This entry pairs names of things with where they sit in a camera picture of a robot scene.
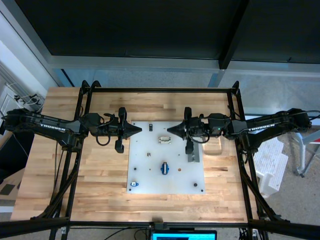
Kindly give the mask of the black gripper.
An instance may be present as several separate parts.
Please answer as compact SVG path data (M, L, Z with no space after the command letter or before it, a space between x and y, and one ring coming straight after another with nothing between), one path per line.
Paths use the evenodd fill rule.
M136 126L135 124L129 123L127 120L127 111L124 107L120 107L118 110L118 117L114 117L109 129L111 130L111 136L117 137L115 141L114 149L117 153L124 153L124 131L125 138L130 138L131 136L138 134L142 131L141 127Z
M192 154L194 151L194 143L200 144L198 140L195 139L195 135L199 130L200 118L198 116L192 117L192 109L190 107L185 107L184 109L184 121L179 124L175 124L167 128L167 132L180 137L181 139L185 138L186 133L186 147L185 153L187 155Z

